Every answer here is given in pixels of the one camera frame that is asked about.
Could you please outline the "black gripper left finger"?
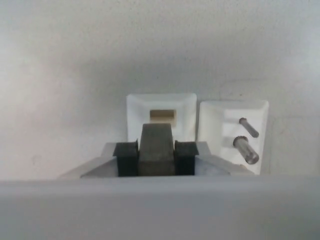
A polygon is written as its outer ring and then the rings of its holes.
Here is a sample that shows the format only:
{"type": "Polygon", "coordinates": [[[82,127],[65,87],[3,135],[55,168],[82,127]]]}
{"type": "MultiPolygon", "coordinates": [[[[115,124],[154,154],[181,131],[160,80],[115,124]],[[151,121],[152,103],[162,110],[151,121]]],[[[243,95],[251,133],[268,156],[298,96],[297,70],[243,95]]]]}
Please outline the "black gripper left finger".
{"type": "Polygon", "coordinates": [[[60,179],[136,177],[138,142],[108,142],[100,156],[62,174],[60,179]]]}

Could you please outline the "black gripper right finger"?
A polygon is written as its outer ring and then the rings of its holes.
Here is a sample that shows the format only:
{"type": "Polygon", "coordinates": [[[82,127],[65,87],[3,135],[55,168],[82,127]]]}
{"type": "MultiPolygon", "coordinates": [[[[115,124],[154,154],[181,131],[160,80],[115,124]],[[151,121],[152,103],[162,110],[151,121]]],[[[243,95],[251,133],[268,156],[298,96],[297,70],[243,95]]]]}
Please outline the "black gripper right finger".
{"type": "Polygon", "coordinates": [[[213,155],[204,141],[174,143],[177,176],[240,176],[242,167],[213,155]]]}

